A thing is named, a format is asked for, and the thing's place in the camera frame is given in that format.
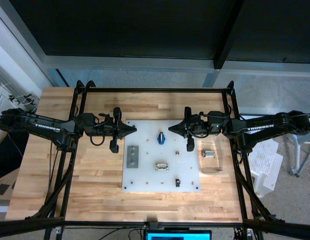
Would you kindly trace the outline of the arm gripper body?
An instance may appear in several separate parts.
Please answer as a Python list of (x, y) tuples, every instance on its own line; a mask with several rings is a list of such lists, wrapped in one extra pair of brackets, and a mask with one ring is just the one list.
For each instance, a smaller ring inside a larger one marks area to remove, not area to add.
[(119, 146), (117, 140), (119, 138), (120, 123), (121, 123), (122, 112), (119, 107), (113, 109), (113, 116), (107, 115), (103, 124), (103, 136), (112, 137), (110, 140), (109, 149), (112, 153), (119, 152)]
[(192, 114), (191, 108), (186, 106), (184, 109), (184, 137), (187, 138), (186, 149), (192, 152), (195, 148), (196, 139), (203, 139), (209, 135), (209, 126), (206, 121), (202, 119), (206, 115), (201, 112), (200, 114)]

